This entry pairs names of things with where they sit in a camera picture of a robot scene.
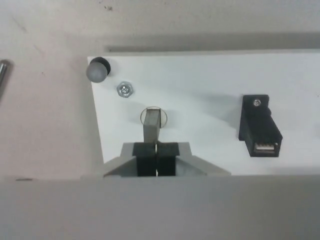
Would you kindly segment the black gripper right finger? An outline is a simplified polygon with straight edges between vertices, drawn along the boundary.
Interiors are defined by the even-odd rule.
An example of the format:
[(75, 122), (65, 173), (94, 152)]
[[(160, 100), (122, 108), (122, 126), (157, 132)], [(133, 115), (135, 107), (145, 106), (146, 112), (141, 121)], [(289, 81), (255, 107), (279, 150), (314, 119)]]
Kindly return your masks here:
[(156, 151), (159, 177), (229, 176), (231, 173), (192, 154), (189, 142), (159, 142)]

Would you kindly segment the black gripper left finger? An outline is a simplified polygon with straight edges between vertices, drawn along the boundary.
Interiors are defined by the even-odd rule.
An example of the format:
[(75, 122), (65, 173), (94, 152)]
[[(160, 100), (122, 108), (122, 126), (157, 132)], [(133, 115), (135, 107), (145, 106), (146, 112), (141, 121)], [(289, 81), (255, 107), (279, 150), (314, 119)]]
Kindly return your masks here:
[(104, 177), (156, 177), (155, 145), (144, 142), (126, 142), (120, 155), (103, 165)]

